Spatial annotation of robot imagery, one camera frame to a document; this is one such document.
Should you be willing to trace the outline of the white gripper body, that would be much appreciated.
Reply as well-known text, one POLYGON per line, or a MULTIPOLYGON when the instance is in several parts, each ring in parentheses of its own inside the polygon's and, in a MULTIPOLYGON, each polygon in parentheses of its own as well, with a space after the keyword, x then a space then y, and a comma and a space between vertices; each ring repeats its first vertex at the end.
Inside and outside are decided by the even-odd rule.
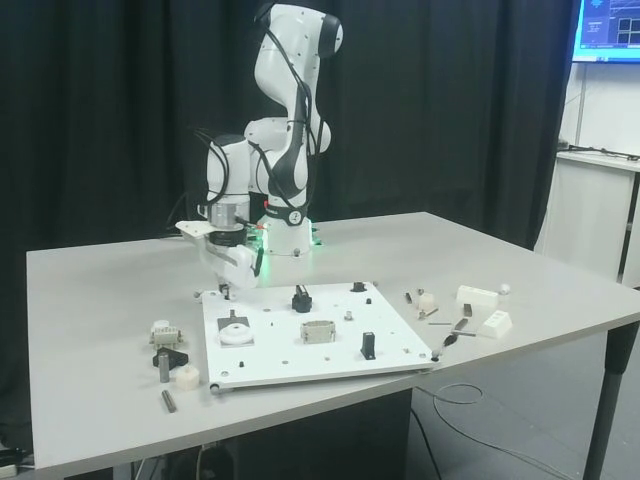
POLYGON ((257 253, 244 245, 222 247, 200 242, 197 246, 203 263, 211 269, 220 284, 228 284, 239 289, 255 288, 258 277, 254 265, 257 253))

